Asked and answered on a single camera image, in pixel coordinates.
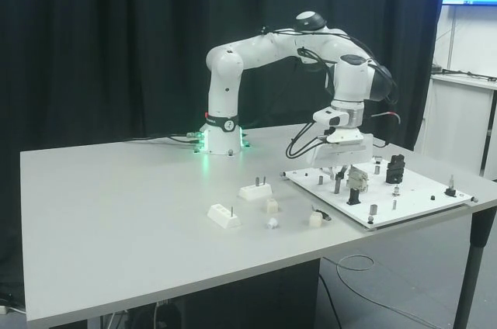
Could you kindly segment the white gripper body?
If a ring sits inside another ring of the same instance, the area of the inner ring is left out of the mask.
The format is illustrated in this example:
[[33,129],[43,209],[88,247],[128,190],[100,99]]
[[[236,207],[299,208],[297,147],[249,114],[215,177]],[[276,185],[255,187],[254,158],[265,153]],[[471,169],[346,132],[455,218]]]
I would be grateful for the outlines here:
[[360,143],[335,145],[323,144],[309,153],[309,165],[313,168],[342,167],[369,162],[373,157],[372,134],[364,134]]

